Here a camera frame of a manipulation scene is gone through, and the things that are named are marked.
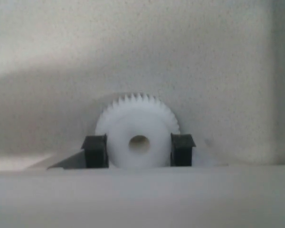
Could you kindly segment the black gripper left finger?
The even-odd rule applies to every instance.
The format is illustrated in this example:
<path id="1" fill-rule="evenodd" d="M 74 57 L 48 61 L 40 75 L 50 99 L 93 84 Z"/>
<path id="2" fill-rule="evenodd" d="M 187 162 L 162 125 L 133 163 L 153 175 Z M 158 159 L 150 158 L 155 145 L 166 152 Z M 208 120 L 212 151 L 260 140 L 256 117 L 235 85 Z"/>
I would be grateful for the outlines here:
<path id="1" fill-rule="evenodd" d="M 48 169 L 53 168 L 65 170 L 109 168 L 107 136 L 86 136 L 79 152 L 60 159 L 48 167 Z"/>

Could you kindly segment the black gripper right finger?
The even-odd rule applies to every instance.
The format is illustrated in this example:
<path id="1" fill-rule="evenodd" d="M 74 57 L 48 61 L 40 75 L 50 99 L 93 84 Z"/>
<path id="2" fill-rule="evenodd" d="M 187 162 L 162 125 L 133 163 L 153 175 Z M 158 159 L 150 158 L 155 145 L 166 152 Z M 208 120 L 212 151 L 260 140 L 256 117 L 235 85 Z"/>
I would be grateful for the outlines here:
<path id="1" fill-rule="evenodd" d="M 191 134 L 171 134 L 171 167 L 216 166 L 214 156 L 196 147 Z"/>

